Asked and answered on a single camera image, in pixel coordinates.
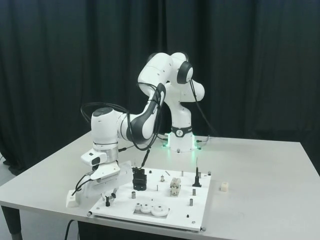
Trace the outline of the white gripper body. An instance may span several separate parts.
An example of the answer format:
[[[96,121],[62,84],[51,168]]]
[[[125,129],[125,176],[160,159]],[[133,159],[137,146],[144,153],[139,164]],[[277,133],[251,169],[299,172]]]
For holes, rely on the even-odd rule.
[[[132,181],[132,163],[102,163],[97,169],[84,175],[76,187],[75,204],[95,198]]]

